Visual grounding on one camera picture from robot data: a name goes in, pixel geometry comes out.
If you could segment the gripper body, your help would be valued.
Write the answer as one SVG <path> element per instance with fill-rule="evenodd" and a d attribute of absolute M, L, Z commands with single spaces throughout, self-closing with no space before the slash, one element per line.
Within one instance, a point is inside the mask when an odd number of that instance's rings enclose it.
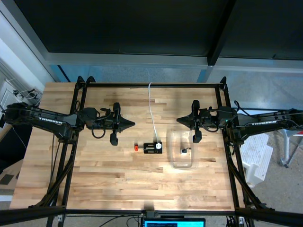
<path fill-rule="evenodd" d="M 120 104 L 118 102 L 113 105 L 113 112 L 110 113 L 109 117 L 105 119 L 105 129 L 112 130 L 110 134 L 111 145 L 118 145 L 117 133 L 119 132 L 120 120 Z"/>
<path fill-rule="evenodd" d="M 199 143 L 202 139 L 202 132 L 199 130 L 200 127 L 204 127 L 207 120 L 207 114 L 203 116 L 207 109 L 200 111 L 200 103 L 198 100 L 194 100 L 192 103 L 192 115 L 193 115 L 193 125 L 192 130 L 194 131 L 193 143 Z"/>

